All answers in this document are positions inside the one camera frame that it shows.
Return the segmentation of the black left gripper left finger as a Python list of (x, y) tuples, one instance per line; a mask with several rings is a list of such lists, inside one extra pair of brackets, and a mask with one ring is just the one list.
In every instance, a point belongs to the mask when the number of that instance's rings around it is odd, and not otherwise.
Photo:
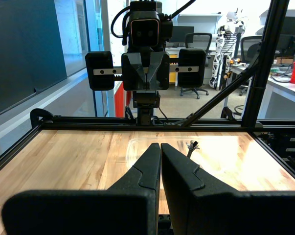
[(161, 151), (151, 144), (106, 190), (27, 190), (1, 217), (9, 235), (155, 235)]

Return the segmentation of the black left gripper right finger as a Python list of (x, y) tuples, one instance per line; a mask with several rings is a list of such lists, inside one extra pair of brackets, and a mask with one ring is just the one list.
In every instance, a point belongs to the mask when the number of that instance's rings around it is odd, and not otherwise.
[(176, 235), (295, 235), (295, 191), (239, 191), (167, 143), (162, 182)]

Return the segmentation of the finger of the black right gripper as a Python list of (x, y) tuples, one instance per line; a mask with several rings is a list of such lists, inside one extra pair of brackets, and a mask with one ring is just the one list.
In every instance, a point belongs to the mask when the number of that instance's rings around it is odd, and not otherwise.
[(129, 62), (126, 68), (128, 90), (144, 90), (146, 83), (146, 75), (142, 65), (140, 53), (128, 53), (127, 58)]
[(146, 75), (146, 89), (147, 90), (159, 90), (163, 87), (162, 80), (162, 59), (164, 53), (151, 53), (150, 65)]

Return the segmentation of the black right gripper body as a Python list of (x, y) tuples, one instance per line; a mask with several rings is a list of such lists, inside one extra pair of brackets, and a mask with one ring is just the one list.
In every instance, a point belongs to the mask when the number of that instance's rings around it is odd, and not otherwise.
[[(170, 58), (166, 51), (140, 53), (145, 75), (147, 75), (150, 65), (151, 53), (164, 53), (161, 63), (163, 87), (159, 90), (167, 90), (169, 88), (171, 73), (177, 73), (178, 86), (181, 88), (196, 88), (203, 84), (206, 62), (206, 52), (204, 50), (180, 49), (177, 58)], [(85, 60), (90, 88), (94, 91), (108, 91), (114, 88), (116, 81), (122, 81), (123, 88), (126, 91), (156, 91), (147, 90), (146, 83), (144, 90), (126, 89), (126, 68), (129, 62), (127, 54), (124, 53), (121, 55), (121, 66), (114, 67), (113, 57), (110, 51), (89, 52), (85, 56)]]

